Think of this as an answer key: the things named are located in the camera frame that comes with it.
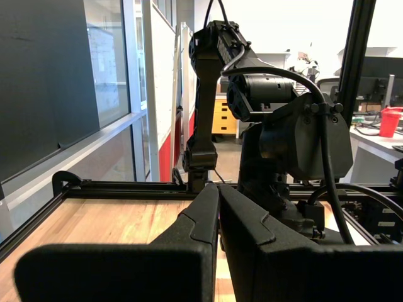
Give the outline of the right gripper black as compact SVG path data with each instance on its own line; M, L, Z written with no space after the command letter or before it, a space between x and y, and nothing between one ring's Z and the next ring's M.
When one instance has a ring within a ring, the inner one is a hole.
M275 218L291 218L296 206L290 201L287 175L239 172L238 191Z

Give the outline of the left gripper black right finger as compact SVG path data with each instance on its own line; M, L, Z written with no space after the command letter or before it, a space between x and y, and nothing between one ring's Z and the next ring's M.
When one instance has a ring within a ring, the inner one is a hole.
M401 301L402 248L318 245L227 184L220 229L238 301Z

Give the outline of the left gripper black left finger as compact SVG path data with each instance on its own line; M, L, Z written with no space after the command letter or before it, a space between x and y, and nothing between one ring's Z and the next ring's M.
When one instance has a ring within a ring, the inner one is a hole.
M147 245L54 244L22 256L22 301L213 301L219 190L207 185Z

